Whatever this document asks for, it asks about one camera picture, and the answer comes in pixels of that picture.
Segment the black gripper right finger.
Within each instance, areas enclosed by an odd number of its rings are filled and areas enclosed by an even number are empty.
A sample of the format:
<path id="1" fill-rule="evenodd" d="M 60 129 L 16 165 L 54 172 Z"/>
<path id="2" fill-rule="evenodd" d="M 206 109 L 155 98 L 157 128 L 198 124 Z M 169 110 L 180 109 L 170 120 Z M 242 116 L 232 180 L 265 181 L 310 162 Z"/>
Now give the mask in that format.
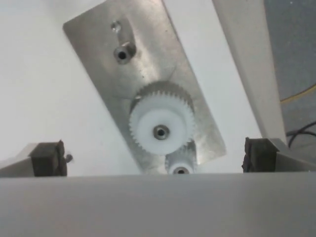
<path id="1" fill-rule="evenodd" d="M 244 173 L 315 172 L 316 159 L 288 148 L 280 139 L 245 139 Z"/>

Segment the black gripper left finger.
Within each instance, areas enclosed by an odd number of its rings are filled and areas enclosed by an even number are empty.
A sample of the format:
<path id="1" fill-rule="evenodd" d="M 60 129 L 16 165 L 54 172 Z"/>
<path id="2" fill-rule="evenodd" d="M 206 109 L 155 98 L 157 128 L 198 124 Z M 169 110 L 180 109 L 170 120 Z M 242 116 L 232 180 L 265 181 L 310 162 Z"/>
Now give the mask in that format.
<path id="1" fill-rule="evenodd" d="M 63 141 L 27 144 L 16 156 L 0 162 L 1 177 L 66 177 Z"/>

